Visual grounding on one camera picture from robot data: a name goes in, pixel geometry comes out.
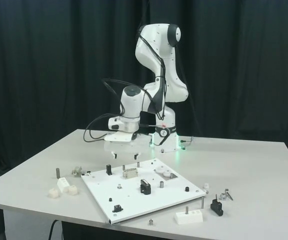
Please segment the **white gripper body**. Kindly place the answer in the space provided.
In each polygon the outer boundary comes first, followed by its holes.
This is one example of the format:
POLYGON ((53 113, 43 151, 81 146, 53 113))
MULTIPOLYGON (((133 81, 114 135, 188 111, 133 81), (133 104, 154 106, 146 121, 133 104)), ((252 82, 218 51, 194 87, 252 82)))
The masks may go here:
POLYGON ((110 142, 104 143, 104 150, 113 153, 139 153, 140 146, 132 142, 110 142))

